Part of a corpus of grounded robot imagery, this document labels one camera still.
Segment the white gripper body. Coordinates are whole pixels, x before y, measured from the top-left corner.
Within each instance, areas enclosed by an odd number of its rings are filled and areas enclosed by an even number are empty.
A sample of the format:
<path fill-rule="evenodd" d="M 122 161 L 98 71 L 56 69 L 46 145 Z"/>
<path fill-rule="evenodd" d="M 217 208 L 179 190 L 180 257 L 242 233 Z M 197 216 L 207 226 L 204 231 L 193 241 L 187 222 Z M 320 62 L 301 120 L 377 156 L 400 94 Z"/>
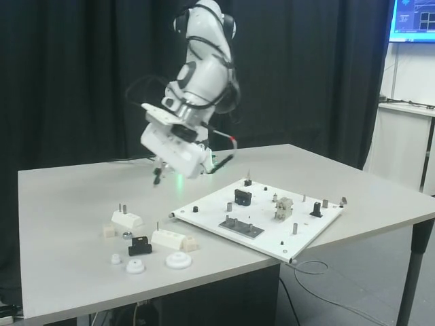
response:
<path fill-rule="evenodd" d="M 141 144 L 188 179 L 197 178 L 203 171 L 205 150 L 201 146 L 171 138 L 153 124 L 145 128 Z"/>

